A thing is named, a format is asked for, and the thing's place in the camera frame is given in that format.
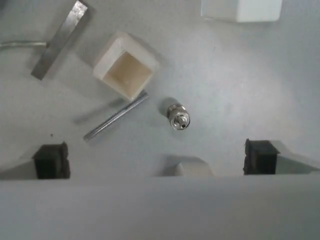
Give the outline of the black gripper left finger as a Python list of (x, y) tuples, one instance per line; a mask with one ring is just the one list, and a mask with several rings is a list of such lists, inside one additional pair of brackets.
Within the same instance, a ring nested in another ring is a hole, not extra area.
[(21, 157), (0, 165), (1, 180), (66, 180), (70, 178), (66, 142), (31, 147)]

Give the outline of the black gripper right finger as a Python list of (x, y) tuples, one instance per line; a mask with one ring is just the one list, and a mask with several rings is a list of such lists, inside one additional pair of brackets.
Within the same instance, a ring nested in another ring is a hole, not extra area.
[(290, 151), (280, 140), (250, 140), (244, 145), (243, 174), (307, 175), (320, 172), (320, 162)]

